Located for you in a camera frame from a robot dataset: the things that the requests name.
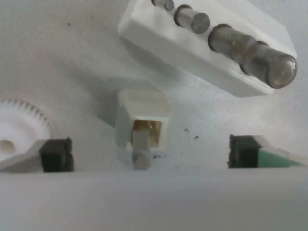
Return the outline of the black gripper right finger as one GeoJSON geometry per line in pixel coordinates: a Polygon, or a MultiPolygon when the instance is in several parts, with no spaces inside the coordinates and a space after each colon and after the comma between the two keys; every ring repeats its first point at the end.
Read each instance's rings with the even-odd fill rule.
{"type": "Polygon", "coordinates": [[[307,167],[308,159],[272,146],[261,135],[230,135],[228,168],[307,167]]]}

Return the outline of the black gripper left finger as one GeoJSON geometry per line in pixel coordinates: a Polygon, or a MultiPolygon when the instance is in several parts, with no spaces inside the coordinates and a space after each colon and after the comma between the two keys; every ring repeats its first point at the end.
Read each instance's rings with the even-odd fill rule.
{"type": "Polygon", "coordinates": [[[72,140],[38,140],[26,152],[0,162],[1,172],[73,172],[72,140]]]}

